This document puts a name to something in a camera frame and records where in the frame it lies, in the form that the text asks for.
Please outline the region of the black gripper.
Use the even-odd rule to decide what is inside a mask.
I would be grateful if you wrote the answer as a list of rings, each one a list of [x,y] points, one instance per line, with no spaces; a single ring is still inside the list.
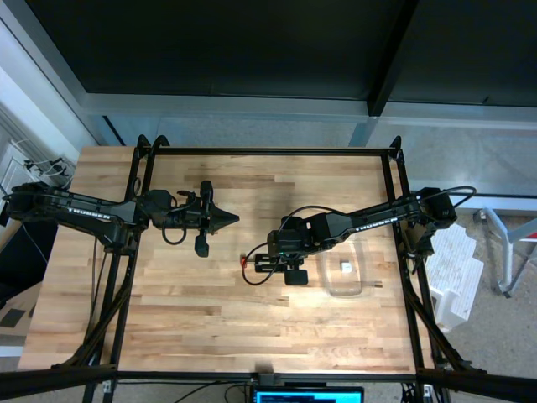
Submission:
[[[255,254],[248,259],[248,263],[253,265],[255,271],[279,271],[279,266],[276,264],[277,256],[268,254]],[[282,254],[280,257],[280,265],[283,267],[284,283],[287,286],[304,286],[308,285],[308,272],[301,268],[305,258],[296,254]]]
[[[195,252],[197,256],[201,258],[207,258],[209,256],[209,244],[206,237],[211,231],[210,220],[213,207],[213,193],[212,183],[210,181],[202,181],[200,194],[195,201],[195,206],[199,215],[197,223],[199,233],[195,238]],[[214,207],[214,216],[218,217],[214,222],[215,232],[239,221],[238,215],[226,212],[219,207]]]

